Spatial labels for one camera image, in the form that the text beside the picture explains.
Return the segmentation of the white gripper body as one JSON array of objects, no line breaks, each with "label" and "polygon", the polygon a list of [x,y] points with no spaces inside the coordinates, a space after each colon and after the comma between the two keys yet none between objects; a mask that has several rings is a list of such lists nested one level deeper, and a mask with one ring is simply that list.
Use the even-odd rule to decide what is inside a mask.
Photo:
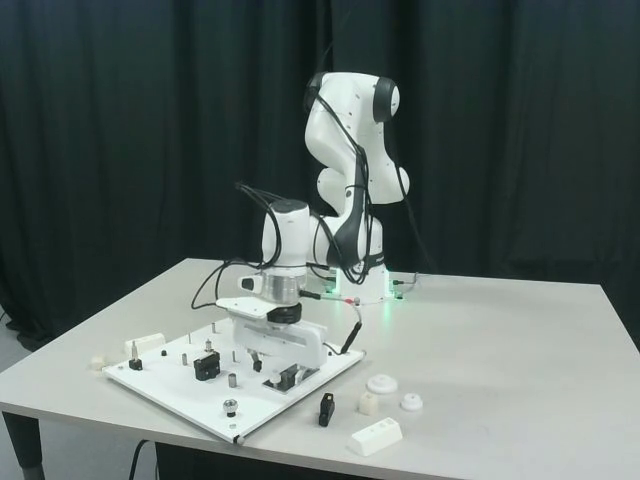
[{"label": "white gripper body", "polygon": [[318,369],[326,362],[326,336],[326,327],[304,320],[280,326],[238,319],[233,322],[237,345],[310,369]]}]

